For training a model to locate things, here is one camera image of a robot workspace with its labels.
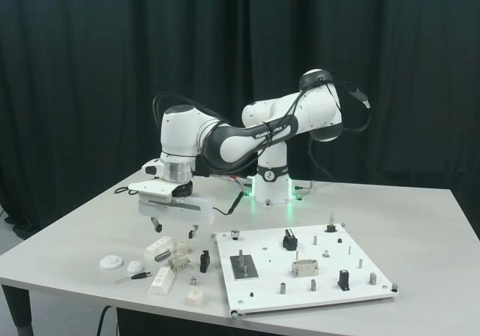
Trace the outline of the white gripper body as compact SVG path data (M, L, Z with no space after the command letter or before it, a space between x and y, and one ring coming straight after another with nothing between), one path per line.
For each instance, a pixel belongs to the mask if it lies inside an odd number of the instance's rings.
M197 196L174 198L171 202L142 196L138 209L141 215L149 218L171 219L192 225L209 225L215 219L212 201Z

